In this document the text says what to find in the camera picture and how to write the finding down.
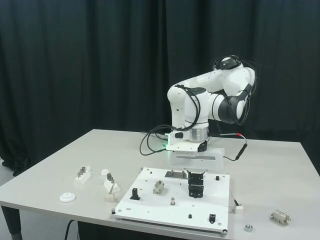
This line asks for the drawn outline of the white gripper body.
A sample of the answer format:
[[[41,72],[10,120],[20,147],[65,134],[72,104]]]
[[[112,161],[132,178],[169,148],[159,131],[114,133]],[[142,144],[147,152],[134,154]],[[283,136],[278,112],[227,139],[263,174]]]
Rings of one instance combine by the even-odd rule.
[[[170,153],[170,165],[188,171],[220,171],[224,168],[224,155],[224,148],[208,148],[203,152],[175,151]]]

